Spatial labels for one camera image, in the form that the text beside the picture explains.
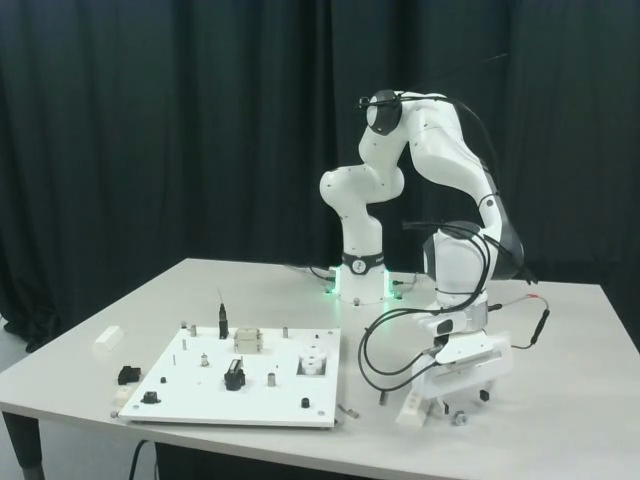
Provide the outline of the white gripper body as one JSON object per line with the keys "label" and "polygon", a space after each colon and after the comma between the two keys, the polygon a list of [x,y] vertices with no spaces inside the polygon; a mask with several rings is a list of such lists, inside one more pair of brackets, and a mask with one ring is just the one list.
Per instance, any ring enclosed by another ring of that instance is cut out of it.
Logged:
{"label": "white gripper body", "polygon": [[513,368],[508,337],[453,337],[442,349],[425,351],[412,367],[411,392],[432,400],[481,389]]}

